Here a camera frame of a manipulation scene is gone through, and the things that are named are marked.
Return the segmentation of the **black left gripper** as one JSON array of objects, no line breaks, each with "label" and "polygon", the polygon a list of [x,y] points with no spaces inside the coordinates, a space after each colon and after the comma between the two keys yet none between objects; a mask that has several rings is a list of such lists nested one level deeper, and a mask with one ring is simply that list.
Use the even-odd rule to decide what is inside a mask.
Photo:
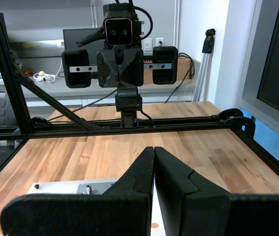
[{"label": "black left gripper", "polygon": [[173,46],[154,47],[150,63],[144,62],[140,48],[114,47],[96,54],[96,65],[91,65],[86,49],[65,50],[61,54],[66,84],[69,88],[86,88],[93,76],[102,88],[116,88],[144,84],[144,72],[152,72],[156,85],[172,85],[176,82],[178,50]]}]

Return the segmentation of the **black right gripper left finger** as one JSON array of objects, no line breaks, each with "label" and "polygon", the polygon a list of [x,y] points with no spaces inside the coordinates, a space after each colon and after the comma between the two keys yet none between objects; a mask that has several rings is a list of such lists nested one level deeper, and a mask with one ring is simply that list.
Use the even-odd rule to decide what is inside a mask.
[{"label": "black right gripper left finger", "polygon": [[154,148],[146,147],[101,195],[29,194],[1,211],[5,236],[148,236]]}]

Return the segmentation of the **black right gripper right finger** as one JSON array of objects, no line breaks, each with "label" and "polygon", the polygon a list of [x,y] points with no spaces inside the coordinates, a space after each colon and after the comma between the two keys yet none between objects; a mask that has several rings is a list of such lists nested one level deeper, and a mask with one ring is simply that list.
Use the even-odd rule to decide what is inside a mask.
[{"label": "black right gripper right finger", "polygon": [[232,194],[162,147],[155,158],[168,236],[279,236],[279,195]]}]

